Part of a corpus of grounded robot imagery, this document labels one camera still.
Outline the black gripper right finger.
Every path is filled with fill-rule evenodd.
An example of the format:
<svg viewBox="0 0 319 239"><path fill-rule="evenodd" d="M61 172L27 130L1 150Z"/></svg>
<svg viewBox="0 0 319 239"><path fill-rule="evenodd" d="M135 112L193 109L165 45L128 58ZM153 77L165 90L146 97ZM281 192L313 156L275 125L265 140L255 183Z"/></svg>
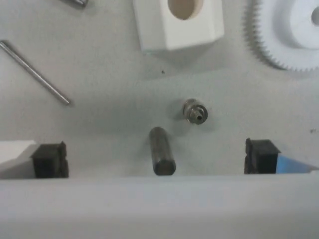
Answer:
<svg viewBox="0 0 319 239"><path fill-rule="evenodd" d="M285 156L268 139L246 139L245 153L245 174L306 174L319 170L317 166Z"/></svg>

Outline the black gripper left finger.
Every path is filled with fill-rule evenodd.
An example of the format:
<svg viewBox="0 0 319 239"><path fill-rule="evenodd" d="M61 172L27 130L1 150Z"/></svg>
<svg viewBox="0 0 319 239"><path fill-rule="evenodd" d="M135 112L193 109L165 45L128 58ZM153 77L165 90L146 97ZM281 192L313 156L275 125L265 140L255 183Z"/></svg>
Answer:
<svg viewBox="0 0 319 239"><path fill-rule="evenodd" d="M34 140L0 142L1 179L69 178L64 142L40 144Z"/></svg>

